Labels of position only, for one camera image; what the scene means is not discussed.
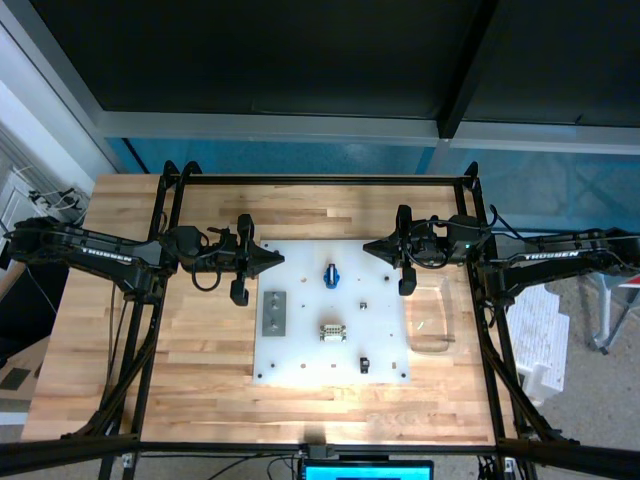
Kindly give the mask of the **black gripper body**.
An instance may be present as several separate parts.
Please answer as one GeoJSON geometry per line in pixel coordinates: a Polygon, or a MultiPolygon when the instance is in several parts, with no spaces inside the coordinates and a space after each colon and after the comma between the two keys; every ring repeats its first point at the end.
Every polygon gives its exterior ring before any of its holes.
{"type": "Polygon", "coordinates": [[[408,205],[400,205],[396,214],[399,234],[401,280],[399,294],[410,296],[417,286],[415,266],[427,270],[441,269],[447,265],[447,247],[434,231],[437,218],[414,220],[408,205]]]}
{"type": "Polygon", "coordinates": [[[203,292],[216,290],[223,273],[234,273],[236,278],[231,282],[230,298],[236,306],[247,306],[249,292],[245,288],[249,276],[250,249],[254,244],[255,225],[249,214],[241,214],[237,219],[237,233],[232,234],[228,228],[209,231],[219,234],[219,241],[206,247],[202,254],[202,271],[215,273],[216,280],[210,287],[203,287],[203,292]]]}

